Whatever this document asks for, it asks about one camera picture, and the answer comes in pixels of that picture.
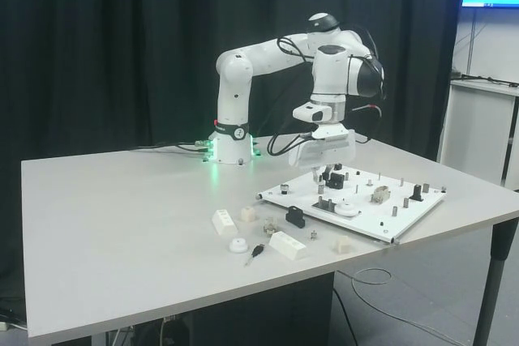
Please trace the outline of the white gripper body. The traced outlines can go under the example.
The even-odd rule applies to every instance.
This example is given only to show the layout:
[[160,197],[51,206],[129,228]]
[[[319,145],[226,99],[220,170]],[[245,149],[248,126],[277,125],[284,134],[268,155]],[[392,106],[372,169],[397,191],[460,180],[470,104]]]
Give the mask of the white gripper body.
[[345,135],[327,139],[313,139],[289,151],[289,165],[300,169],[313,169],[325,165],[345,164],[356,155],[356,133],[347,130]]

